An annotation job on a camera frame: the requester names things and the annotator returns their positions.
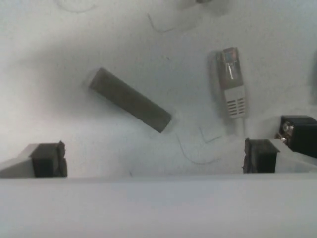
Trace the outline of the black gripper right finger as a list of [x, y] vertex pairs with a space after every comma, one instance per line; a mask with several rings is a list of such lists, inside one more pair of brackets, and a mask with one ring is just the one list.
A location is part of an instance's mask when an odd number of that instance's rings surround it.
[[279, 139], [245, 140], [243, 173], [316, 173], [316, 158], [293, 152]]

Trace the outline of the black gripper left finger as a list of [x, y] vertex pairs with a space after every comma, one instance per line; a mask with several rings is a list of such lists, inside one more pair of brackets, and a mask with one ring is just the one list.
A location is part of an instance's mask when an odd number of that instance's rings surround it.
[[29, 144], [15, 158], [0, 163], [1, 178], [66, 178], [65, 144]]

